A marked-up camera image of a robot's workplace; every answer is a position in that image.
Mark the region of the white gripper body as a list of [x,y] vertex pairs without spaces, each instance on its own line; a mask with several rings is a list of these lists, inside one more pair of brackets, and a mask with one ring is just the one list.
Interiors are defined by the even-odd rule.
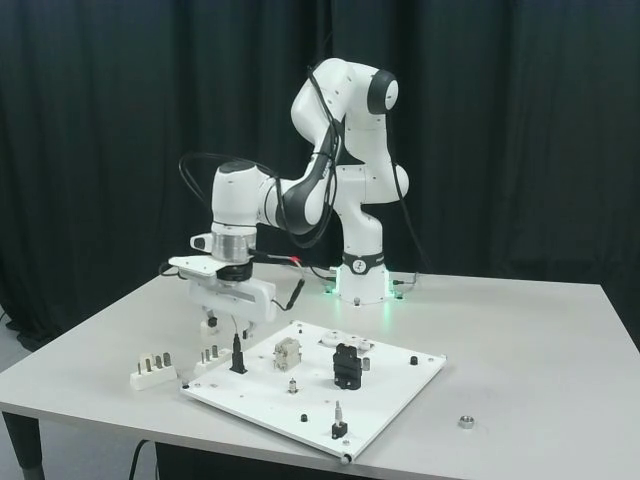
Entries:
[[217,278],[190,278],[192,301],[214,316],[229,315],[249,322],[273,322],[276,317],[275,285],[251,278],[223,282]]

